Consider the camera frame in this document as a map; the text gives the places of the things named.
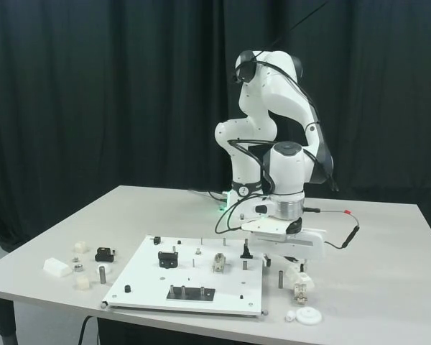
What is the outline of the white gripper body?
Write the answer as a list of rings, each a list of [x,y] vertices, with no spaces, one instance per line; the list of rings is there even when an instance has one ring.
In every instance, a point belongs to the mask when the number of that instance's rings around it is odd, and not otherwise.
[[[253,250],[268,256],[321,260],[325,257],[326,230],[304,228],[302,231],[280,236],[253,233]]]

